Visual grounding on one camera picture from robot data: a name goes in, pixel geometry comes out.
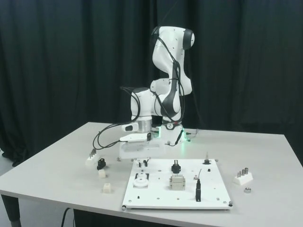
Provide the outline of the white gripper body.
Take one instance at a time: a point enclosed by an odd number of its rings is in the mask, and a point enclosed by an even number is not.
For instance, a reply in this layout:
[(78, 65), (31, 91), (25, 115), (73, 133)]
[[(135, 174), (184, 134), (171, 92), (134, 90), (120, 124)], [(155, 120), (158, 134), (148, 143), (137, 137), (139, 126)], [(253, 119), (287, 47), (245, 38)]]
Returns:
[(165, 145), (158, 139), (144, 142), (123, 142), (119, 148), (119, 156), (122, 159), (160, 157), (164, 154)]

